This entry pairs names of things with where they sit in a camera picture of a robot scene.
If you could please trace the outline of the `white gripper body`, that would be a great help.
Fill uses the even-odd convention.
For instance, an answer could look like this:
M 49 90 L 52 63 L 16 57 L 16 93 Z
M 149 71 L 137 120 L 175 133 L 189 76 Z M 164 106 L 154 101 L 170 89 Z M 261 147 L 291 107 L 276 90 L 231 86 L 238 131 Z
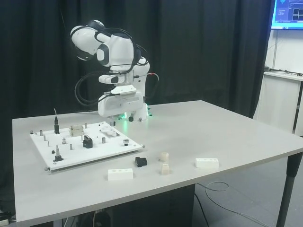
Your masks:
M 102 117 L 133 112 L 143 107 L 143 95 L 136 92 L 128 95 L 103 95 L 98 100 L 98 114 Z

